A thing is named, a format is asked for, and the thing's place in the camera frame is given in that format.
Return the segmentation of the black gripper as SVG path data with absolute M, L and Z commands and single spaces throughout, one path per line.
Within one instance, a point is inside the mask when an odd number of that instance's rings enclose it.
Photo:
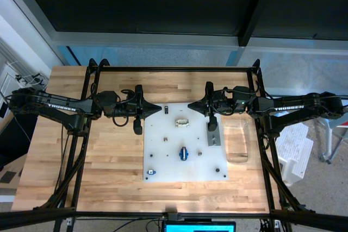
M 188 104 L 189 109 L 200 113 L 204 117 L 209 117 L 209 132 L 215 131 L 218 126 L 215 113 L 222 116 L 230 116 L 233 113 L 232 99 L 226 96 L 226 92 L 226 88 L 215 91 L 213 83 L 208 81 L 206 83 L 206 97 Z
M 142 135 L 141 119 L 143 113 L 143 119 L 150 117 L 151 115 L 160 112 L 161 106 L 152 104 L 143 99 L 143 90 L 141 85 L 136 85 L 135 90 L 130 89 L 121 90 L 122 94 L 127 95 L 125 100 L 116 100 L 116 105 L 112 109 L 112 121 L 117 127 L 124 127 L 128 124 L 129 118 L 134 117 L 133 130 L 136 135 Z M 116 117 L 123 117 L 126 119 L 125 123 L 118 124 L 115 120 Z

